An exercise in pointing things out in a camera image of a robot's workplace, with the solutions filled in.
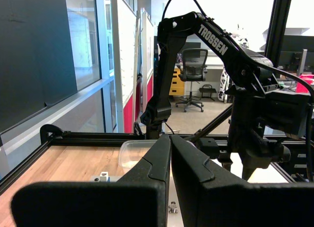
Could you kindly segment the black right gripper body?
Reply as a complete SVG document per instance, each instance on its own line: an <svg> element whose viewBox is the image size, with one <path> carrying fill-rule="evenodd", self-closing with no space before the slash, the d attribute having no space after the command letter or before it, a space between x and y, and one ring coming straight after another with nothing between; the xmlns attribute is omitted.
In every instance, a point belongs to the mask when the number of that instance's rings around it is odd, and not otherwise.
<svg viewBox="0 0 314 227"><path fill-rule="evenodd" d="M289 148L280 141L265 140L253 129L230 128L228 132L227 148L220 149L215 156L216 148L202 148L205 154L220 163L232 161L231 153L240 156L242 165L267 168L271 162L288 162L291 157Z"/></svg>

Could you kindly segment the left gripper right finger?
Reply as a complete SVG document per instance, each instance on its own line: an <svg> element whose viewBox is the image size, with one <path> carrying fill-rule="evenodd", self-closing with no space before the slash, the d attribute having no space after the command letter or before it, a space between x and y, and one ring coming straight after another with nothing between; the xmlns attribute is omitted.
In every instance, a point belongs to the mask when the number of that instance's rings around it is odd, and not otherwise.
<svg viewBox="0 0 314 227"><path fill-rule="evenodd" d="M180 136L172 140L172 174L186 227L311 227L311 183L248 183Z"/></svg>

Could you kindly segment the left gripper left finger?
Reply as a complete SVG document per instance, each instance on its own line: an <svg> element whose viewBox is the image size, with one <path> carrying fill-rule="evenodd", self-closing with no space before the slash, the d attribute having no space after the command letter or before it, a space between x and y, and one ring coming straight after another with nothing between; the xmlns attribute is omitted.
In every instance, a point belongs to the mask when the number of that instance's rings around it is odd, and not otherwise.
<svg viewBox="0 0 314 227"><path fill-rule="evenodd" d="M164 227L171 141L162 135L116 182L37 182L12 198L19 227Z"/></svg>

